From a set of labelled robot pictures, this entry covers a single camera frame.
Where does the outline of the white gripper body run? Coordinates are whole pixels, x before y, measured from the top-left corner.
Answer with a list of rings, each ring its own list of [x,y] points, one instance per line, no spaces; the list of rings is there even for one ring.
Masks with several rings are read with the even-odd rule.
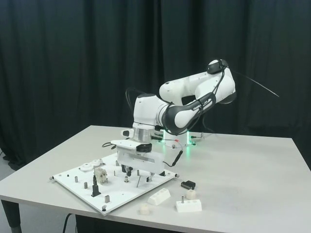
[[[164,154],[159,152],[136,152],[117,147],[117,161],[121,165],[123,173],[133,169],[160,174],[164,171]]]

